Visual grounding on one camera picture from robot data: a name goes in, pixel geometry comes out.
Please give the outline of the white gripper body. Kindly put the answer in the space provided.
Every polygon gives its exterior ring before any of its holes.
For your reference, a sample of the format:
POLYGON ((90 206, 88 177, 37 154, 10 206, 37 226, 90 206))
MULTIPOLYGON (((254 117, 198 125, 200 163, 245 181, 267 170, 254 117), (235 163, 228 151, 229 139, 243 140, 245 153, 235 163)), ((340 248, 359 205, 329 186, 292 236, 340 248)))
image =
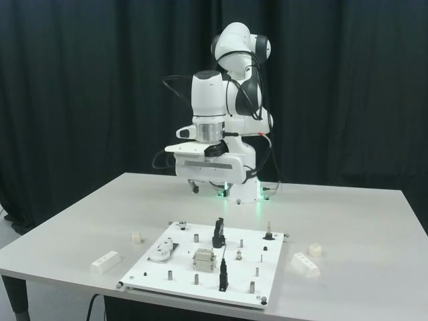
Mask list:
POLYGON ((217 157, 174 154, 176 175, 195 181, 242 184, 246 180, 244 166, 248 164, 244 154, 222 154, 217 157))

